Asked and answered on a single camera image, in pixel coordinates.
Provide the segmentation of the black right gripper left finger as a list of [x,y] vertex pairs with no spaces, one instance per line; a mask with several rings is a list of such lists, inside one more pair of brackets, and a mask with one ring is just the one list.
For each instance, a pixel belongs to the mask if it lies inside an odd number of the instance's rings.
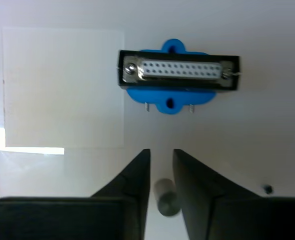
[[124,238],[143,240],[151,186],[151,150],[143,149],[113,180],[92,198],[125,201]]

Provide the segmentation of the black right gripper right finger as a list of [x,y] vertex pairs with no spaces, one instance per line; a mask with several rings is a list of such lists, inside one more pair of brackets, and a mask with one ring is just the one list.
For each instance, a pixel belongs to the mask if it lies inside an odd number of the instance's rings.
[[191,240],[261,240],[256,220],[260,197],[181,149],[173,151],[173,173]]

